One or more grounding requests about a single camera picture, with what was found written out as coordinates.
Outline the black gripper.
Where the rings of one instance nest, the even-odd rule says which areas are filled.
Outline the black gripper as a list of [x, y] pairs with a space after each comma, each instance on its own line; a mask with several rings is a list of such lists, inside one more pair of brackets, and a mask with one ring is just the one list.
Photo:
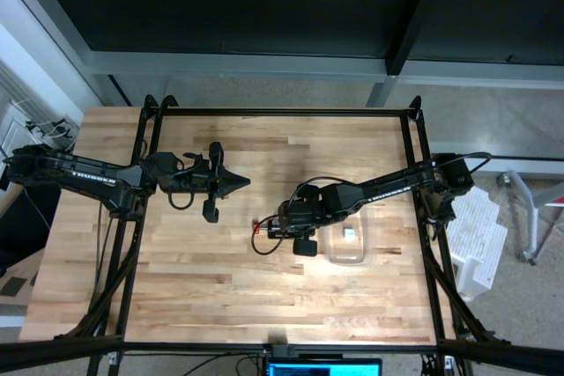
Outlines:
[[232, 194], [234, 191], [249, 185], [250, 179], [236, 173], [232, 173], [223, 167], [224, 150], [220, 142], [210, 144], [208, 158], [201, 159], [196, 170], [193, 172], [193, 192], [205, 194], [207, 199], [203, 203], [203, 217], [208, 223], [219, 221], [219, 210], [216, 207], [216, 199], [219, 196], [219, 185], [222, 179], [231, 181], [224, 186], [223, 196]]
[[315, 235], [319, 194], [320, 188], [305, 184], [278, 207], [278, 227], [284, 238], [293, 240], [294, 255], [317, 256], [317, 241], [311, 238]]

